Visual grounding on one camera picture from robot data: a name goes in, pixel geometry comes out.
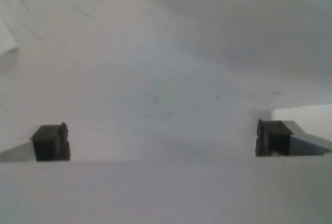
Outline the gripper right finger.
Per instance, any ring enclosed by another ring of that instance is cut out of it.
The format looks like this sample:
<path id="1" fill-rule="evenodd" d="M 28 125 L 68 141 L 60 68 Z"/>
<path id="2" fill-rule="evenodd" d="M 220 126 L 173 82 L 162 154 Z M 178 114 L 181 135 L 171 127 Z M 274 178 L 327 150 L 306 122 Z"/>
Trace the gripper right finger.
<path id="1" fill-rule="evenodd" d="M 258 120 L 256 157 L 324 155 L 331 155 L 330 140 L 306 133 L 294 121 Z"/>

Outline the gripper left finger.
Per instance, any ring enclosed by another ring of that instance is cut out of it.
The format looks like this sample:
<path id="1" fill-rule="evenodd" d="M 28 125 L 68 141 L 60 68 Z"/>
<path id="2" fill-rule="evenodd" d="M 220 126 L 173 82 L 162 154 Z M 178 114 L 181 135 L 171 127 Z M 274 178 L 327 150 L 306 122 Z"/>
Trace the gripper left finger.
<path id="1" fill-rule="evenodd" d="M 70 161 L 68 127 L 60 124 L 35 125 L 18 140 L 1 142 L 2 162 Z"/>

